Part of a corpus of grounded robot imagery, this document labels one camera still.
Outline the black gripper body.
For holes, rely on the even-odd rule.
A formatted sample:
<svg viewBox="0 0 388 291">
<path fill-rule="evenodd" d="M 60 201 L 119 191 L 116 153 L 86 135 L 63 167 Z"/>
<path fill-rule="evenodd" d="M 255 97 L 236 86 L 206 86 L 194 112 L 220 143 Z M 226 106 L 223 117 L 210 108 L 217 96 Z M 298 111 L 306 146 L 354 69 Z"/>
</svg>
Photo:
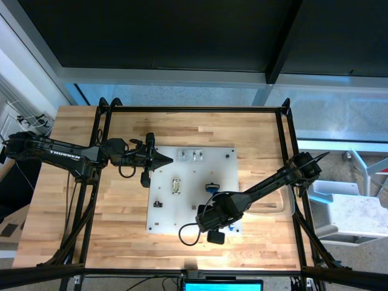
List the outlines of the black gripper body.
<svg viewBox="0 0 388 291">
<path fill-rule="evenodd" d="M 214 206 L 204 205 L 202 212 L 196 217 L 196 223 L 201 233 L 207 233 L 207 242 L 223 245 L 225 234 L 220 229 L 231 224 L 231 203 L 216 202 Z"/>
<path fill-rule="evenodd" d="M 125 175 L 121 172 L 121 177 L 130 179 L 136 174 L 137 168 L 143 168 L 140 182 L 144 188 L 149 188 L 151 184 L 150 171 L 153 162 L 153 151 L 155 151 L 155 136 L 154 133 L 147 133 L 145 142 L 139 139 L 130 139 L 129 143 L 134 144 L 133 149 L 124 148 L 124 154 L 121 157 L 121 167 L 132 167 L 133 172 L 130 175 Z"/>
</svg>

